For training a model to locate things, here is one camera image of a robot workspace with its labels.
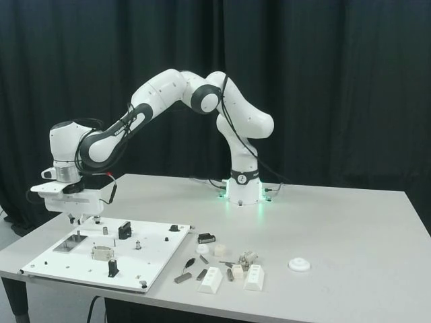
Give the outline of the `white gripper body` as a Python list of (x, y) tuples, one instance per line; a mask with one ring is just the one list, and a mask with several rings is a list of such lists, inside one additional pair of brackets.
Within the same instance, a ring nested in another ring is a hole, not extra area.
[(70, 213), (73, 215), (99, 215), (104, 210), (101, 192), (84, 189), (81, 192), (65, 194), (59, 189), (43, 192), (45, 207), (48, 211)]

